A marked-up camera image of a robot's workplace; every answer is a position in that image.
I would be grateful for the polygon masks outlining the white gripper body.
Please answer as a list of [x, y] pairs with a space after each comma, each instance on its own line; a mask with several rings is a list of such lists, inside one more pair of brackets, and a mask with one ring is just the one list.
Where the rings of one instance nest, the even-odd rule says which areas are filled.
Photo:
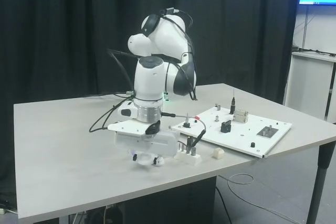
[[175, 156], [178, 150], [180, 133], [176, 131], [159, 131], [154, 135], [129, 135], [117, 132], [116, 146], [134, 152], [145, 152], [163, 156]]

